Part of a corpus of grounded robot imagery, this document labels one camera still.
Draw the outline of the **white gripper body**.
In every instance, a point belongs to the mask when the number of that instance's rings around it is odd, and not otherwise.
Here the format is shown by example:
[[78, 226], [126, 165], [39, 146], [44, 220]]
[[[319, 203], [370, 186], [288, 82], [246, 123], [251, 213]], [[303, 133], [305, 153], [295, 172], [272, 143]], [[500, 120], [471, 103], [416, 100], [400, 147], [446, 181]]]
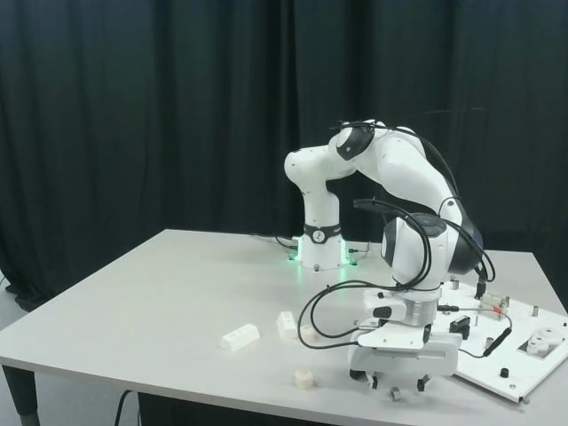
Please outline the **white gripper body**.
[[389, 375], [453, 375], [462, 336], [434, 333], [418, 351], [380, 350], [354, 346], [348, 350], [350, 370]]

